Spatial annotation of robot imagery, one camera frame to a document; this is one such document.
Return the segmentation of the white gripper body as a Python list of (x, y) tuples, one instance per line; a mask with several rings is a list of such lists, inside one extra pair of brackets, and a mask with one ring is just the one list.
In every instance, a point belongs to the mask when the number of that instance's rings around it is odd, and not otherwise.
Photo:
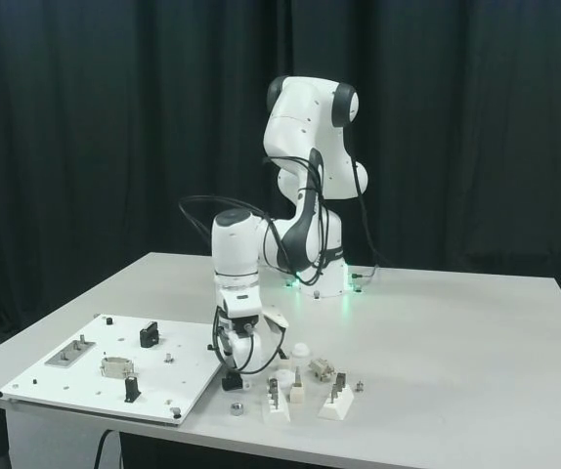
[(229, 331), (225, 338), (225, 363), (228, 370), (242, 376), (254, 376), (265, 370), (279, 355), (281, 336), (274, 347), (266, 347), (257, 331), (240, 334)]

